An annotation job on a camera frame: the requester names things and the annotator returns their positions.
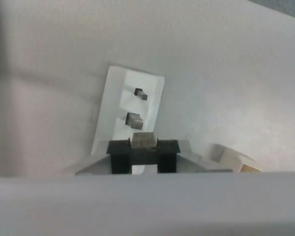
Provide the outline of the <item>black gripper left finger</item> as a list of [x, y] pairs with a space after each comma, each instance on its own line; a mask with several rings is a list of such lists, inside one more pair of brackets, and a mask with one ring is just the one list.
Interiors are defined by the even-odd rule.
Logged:
[[131, 173], [131, 141], [99, 141], [91, 155], [66, 167], [65, 175], [116, 175]]

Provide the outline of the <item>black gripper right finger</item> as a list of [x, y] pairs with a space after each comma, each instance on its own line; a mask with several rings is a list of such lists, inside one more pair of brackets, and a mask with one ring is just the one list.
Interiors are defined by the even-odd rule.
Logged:
[[208, 173], [206, 162], [200, 162], [201, 156], [194, 153], [188, 140], [161, 140], [156, 143], [159, 156], [158, 173]]

